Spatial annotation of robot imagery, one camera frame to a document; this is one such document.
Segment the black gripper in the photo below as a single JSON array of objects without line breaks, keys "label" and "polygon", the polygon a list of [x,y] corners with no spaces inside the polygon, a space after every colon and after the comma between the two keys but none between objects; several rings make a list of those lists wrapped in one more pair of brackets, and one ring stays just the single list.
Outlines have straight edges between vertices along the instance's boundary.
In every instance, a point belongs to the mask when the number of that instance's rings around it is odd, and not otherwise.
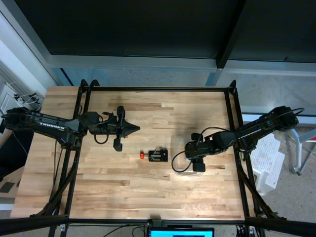
[{"label": "black gripper", "polygon": [[192,133],[191,140],[185,145],[185,156],[191,161],[193,171],[205,171],[203,158],[215,154],[214,142],[209,138],[203,141],[203,135],[200,133]]},{"label": "black gripper", "polygon": [[[114,115],[114,113],[109,112],[103,112],[102,114],[108,116],[108,119],[102,120],[97,123],[95,131],[93,133],[94,141],[97,144],[103,145],[107,143],[110,135],[115,135],[116,138],[114,139],[113,148],[116,151],[122,151],[121,138],[125,138],[126,136],[139,131],[140,127],[133,125],[124,119],[125,109],[123,106],[119,106],[117,108],[116,116]],[[104,142],[99,142],[97,140],[97,135],[106,135],[106,140]]]}]

